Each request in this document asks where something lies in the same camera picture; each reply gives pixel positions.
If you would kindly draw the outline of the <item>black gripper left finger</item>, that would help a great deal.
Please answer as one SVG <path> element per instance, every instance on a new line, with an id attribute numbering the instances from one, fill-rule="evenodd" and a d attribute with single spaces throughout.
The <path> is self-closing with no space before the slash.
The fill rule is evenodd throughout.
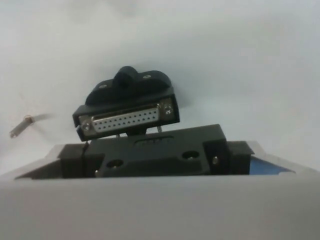
<path id="1" fill-rule="evenodd" d="M 14 171 L 15 179 L 72 179 L 83 176 L 85 143 L 54 146 L 42 159 Z"/>

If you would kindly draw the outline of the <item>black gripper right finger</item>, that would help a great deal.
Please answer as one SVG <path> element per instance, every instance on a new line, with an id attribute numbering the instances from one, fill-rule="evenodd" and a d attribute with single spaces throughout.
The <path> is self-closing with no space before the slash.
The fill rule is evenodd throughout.
<path id="1" fill-rule="evenodd" d="M 297 165 L 267 153 L 257 141 L 229 141 L 232 175 L 295 174 Z"/>

